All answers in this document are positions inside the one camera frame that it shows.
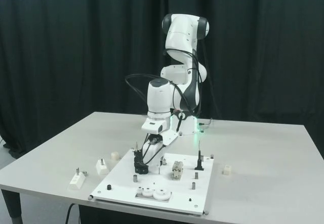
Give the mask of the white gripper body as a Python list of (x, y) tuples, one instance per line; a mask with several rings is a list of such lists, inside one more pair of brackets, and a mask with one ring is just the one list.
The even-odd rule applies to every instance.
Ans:
[(146, 165), (159, 165), (160, 159), (165, 153), (165, 147), (162, 143), (145, 143), (142, 148), (143, 163)]

